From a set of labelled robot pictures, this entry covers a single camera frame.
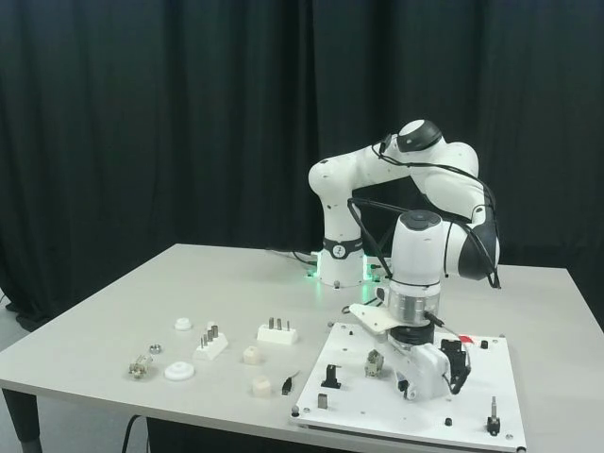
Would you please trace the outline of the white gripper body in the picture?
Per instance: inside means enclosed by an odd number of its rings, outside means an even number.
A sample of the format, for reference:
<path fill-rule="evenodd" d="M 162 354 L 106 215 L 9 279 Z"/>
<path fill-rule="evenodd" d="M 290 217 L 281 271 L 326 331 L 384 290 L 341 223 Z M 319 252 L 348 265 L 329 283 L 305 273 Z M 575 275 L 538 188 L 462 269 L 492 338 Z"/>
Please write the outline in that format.
<path fill-rule="evenodd" d="M 449 394 L 447 356 L 434 344 L 391 344 L 391 362 L 409 401 L 428 401 Z"/>

